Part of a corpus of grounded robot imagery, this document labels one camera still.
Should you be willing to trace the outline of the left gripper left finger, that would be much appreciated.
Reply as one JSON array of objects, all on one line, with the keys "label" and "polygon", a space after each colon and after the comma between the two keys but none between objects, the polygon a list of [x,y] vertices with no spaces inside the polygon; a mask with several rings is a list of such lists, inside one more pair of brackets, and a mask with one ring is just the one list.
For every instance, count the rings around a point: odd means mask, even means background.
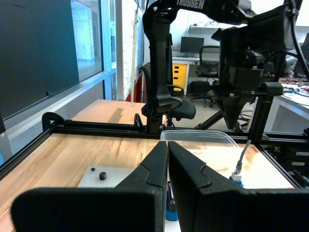
[{"label": "left gripper left finger", "polygon": [[18,232],[162,232],[168,147],[159,142],[114,188],[34,188],[12,203]]}]

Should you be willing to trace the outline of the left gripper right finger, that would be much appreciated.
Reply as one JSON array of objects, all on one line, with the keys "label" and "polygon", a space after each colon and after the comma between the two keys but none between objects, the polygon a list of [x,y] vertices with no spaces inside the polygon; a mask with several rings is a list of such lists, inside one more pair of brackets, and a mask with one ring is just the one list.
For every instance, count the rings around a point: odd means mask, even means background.
[{"label": "left gripper right finger", "polygon": [[169,179],[183,232],[306,232],[309,191],[245,189],[176,142]]}]

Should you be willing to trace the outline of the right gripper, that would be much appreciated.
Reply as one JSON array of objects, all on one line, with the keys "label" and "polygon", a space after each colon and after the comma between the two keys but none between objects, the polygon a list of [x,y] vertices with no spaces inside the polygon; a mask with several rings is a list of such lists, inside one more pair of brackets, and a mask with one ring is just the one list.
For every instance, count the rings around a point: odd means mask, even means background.
[{"label": "right gripper", "polygon": [[233,130],[247,96],[279,96],[283,87],[275,80],[274,63],[251,50],[245,28],[218,29],[212,38],[220,41],[219,81],[213,90],[227,128]]}]

